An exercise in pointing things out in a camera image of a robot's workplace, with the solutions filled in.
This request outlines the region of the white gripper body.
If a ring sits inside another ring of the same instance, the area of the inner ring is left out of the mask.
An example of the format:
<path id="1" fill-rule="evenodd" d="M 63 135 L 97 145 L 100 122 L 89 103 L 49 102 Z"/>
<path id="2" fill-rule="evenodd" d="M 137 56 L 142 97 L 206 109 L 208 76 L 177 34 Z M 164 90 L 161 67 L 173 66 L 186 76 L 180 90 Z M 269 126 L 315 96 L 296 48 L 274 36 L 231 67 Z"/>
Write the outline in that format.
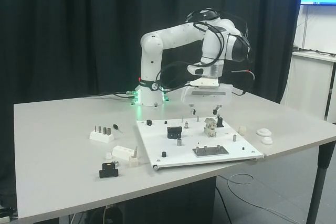
<path id="1" fill-rule="evenodd" d="M 188 105 L 228 105 L 232 100 L 233 86 L 221 83 L 218 87 L 186 87 L 182 90 L 181 101 Z"/>

